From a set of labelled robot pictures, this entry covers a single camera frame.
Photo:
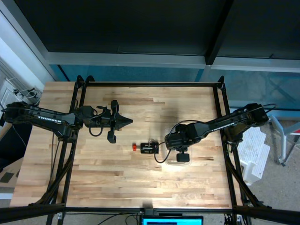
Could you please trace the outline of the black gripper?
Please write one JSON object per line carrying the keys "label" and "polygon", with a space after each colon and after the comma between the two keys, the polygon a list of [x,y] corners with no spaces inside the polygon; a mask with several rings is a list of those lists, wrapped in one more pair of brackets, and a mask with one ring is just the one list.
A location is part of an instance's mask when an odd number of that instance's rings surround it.
{"label": "black gripper", "polygon": [[165,145],[168,150],[176,150],[184,153],[194,141],[189,139],[184,133],[171,133],[165,136]]}
{"label": "black gripper", "polygon": [[[97,106],[97,109],[101,109],[102,113],[94,115],[90,119],[90,134],[93,137],[98,137],[102,134],[103,128],[110,128],[110,131],[107,133],[107,140],[109,143],[116,143],[114,131],[133,123],[133,120],[118,114],[119,104],[117,100],[111,102],[110,110],[106,106]],[[100,133],[97,135],[93,134],[91,131],[92,128],[101,128]]]}

